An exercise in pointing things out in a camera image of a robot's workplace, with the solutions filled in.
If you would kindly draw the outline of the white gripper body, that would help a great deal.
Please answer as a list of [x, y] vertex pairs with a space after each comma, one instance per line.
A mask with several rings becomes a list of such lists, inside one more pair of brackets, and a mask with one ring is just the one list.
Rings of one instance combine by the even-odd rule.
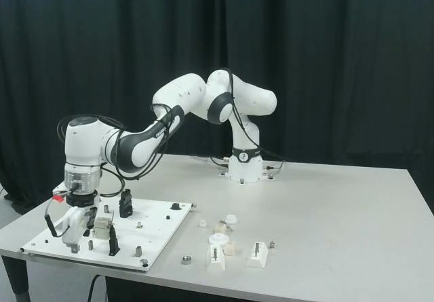
[[87, 217], [84, 208], [71, 207], [62, 221], [62, 242], [66, 246], [77, 245], [87, 229]]

